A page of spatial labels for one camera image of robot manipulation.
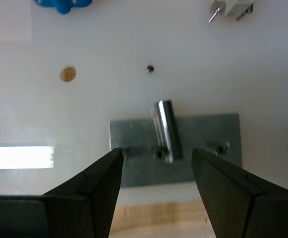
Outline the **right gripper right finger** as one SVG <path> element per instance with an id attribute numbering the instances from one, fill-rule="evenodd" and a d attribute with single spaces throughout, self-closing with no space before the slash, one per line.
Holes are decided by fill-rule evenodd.
<path id="1" fill-rule="evenodd" d="M 288 238 L 288 189 L 195 148 L 191 165 L 218 238 Z"/>

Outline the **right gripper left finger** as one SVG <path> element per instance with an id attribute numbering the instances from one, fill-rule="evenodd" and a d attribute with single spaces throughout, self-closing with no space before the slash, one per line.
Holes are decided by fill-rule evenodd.
<path id="1" fill-rule="evenodd" d="M 0 238 L 107 238 L 122 167 L 116 148 L 42 195 L 0 195 Z"/>

